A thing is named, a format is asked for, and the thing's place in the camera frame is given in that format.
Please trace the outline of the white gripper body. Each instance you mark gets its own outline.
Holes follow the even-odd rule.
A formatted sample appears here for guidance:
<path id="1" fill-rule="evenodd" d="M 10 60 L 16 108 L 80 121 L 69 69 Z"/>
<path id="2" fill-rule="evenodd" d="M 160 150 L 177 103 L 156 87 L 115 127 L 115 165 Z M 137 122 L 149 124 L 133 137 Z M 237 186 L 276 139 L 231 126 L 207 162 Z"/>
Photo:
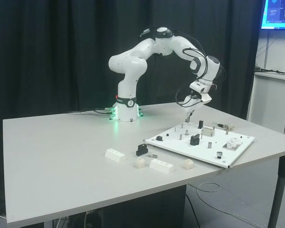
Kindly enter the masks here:
<path id="1" fill-rule="evenodd" d="M 181 106 L 198 106 L 203 105 L 200 95 L 188 95 L 185 97 Z"/>

